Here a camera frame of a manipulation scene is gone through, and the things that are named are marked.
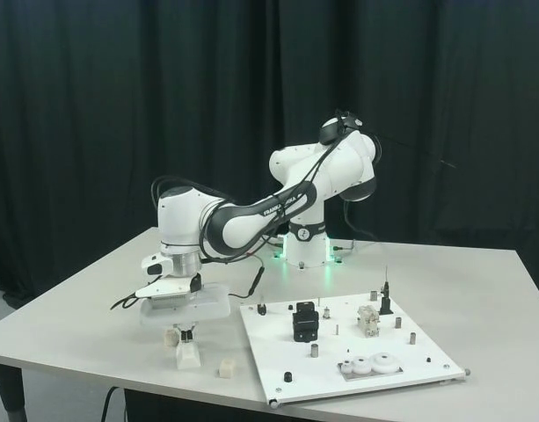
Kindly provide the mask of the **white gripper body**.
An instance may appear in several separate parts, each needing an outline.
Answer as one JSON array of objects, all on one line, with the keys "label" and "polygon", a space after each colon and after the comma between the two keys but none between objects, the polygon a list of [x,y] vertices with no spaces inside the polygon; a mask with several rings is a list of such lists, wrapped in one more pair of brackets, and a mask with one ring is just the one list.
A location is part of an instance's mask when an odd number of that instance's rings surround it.
[{"label": "white gripper body", "polygon": [[229,290],[218,283],[206,284],[192,294],[146,298],[139,312],[142,325],[158,327],[195,326],[229,314]]}]

